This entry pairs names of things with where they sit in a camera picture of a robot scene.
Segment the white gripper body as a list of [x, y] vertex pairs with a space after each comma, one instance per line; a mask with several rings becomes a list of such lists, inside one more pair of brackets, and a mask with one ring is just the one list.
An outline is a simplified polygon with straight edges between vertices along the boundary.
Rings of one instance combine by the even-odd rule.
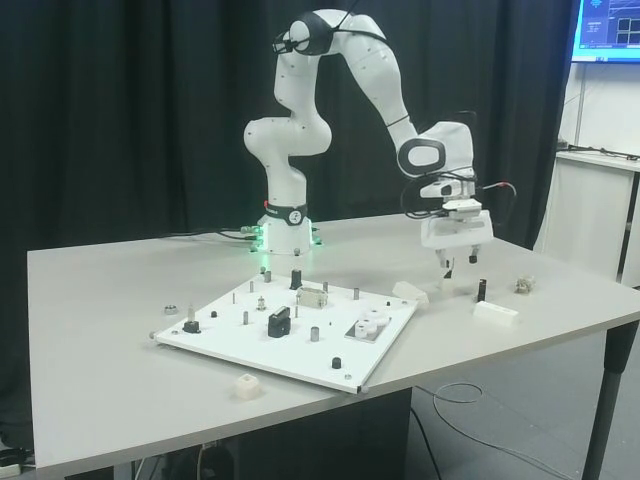
[[475, 246], [493, 239], [493, 225], [488, 210], [463, 220], [449, 217], [429, 218], [421, 223], [421, 244], [428, 249]]

